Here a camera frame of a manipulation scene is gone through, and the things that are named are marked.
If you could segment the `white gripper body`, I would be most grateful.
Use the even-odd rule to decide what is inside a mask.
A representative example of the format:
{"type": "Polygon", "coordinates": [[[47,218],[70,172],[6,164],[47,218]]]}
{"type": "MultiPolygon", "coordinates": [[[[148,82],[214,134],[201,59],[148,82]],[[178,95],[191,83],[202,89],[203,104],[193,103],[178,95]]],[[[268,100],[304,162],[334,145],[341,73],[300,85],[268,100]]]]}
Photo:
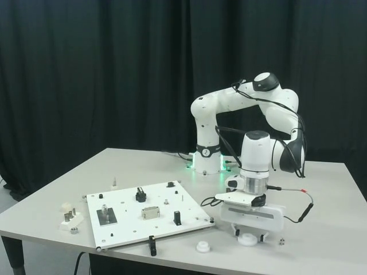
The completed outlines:
{"type": "Polygon", "coordinates": [[[279,232],[284,228],[286,208],[279,205],[265,205],[255,209],[224,204],[220,207],[220,219],[235,225],[279,232]]]}

